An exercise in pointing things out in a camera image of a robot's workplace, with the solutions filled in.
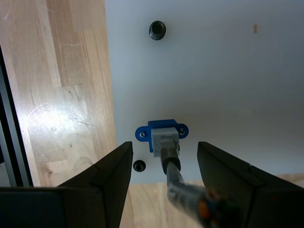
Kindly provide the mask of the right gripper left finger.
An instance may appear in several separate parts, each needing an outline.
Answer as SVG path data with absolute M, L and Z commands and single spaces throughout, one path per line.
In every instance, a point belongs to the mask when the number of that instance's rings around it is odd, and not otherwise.
M 2 228 L 117 228 L 133 165 L 132 142 L 57 187 L 0 189 Z

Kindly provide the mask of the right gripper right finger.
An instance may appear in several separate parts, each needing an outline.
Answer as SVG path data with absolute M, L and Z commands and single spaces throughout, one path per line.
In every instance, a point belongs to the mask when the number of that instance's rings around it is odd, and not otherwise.
M 304 189 L 269 174 L 207 143 L 197 158 L 211 196 L 229 200 L 236 209 L 224 213 L 233 228 L 302 228 Z

